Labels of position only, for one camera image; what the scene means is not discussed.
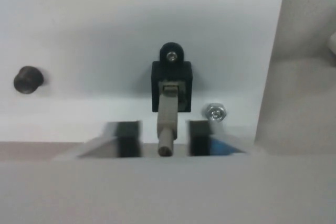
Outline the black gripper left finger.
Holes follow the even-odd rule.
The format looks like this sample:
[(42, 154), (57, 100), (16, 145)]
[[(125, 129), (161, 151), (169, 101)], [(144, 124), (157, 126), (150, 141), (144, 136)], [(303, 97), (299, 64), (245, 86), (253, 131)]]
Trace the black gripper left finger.
[(102, 133), (54, 157), (54, 160), (83, 158), (141, 157), (141, 122), (109, 122)]

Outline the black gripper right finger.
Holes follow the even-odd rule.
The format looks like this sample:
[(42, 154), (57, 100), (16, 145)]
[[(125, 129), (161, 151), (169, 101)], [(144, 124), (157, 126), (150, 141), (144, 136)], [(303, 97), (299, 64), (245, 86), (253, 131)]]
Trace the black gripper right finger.
[(230, 156), (251, 152), (251, 144), (228, 134), (226, 127), (214, 121), (188, 121), (190, 156)]

